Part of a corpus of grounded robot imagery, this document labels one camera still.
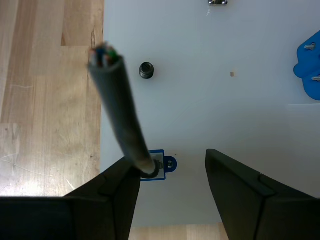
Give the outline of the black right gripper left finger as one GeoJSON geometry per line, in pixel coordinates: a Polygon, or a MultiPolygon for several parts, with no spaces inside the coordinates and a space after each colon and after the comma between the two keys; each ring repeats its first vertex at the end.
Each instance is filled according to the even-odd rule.
{"type": "Polygon", "coordinates": [[[63,197],[1,197],[2,240],[127,240],[141,174],[124,158],[63,197]]]}

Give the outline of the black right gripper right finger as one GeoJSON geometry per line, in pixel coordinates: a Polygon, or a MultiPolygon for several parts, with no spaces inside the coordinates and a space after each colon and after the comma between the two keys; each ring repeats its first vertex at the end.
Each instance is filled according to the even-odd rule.
{"type": "Polygon", "coordinates": [[[230,240],[318,240],[320,200],[215,150],[207,178],[230,240]]]}

